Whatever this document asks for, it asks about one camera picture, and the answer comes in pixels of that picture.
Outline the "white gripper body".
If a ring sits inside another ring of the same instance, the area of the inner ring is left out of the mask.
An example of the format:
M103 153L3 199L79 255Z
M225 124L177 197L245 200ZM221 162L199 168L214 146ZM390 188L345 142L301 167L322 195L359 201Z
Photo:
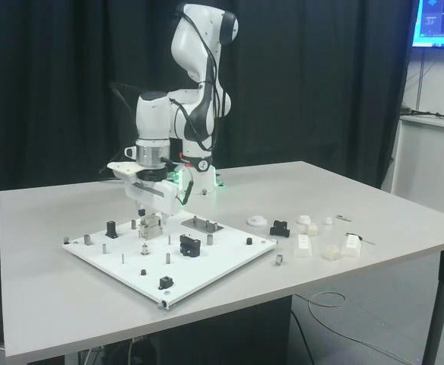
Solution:
M151 209L161 214L178 214L179 202L177 199L179 188L177 184L162 180L148 182L139 180L125 184L126 195L135 200L139 206Z

